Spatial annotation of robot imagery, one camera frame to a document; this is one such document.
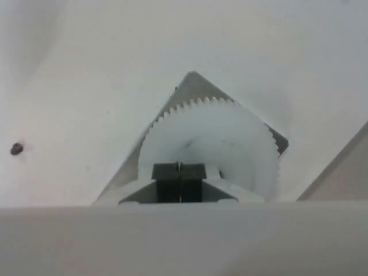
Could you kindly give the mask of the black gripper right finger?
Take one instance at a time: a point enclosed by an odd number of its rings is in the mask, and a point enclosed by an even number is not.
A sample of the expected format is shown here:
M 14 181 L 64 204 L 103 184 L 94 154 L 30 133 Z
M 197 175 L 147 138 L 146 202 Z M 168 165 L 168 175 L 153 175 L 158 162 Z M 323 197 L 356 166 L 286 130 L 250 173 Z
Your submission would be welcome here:
M 265 200 L 221 177 L 212 164 L 180 164 L 179 201 L 181 203 L 247 203 Z

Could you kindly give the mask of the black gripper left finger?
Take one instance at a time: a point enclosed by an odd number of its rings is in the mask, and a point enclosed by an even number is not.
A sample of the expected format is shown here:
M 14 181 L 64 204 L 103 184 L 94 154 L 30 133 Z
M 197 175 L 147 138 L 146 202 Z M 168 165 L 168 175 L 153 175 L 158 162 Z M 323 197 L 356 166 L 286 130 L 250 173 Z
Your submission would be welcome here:
M 96 205 L 168 204 L 179 202 L 179 164 L 163 163 L 142 167 L 137 179 L 120 187 L 109 187 Z

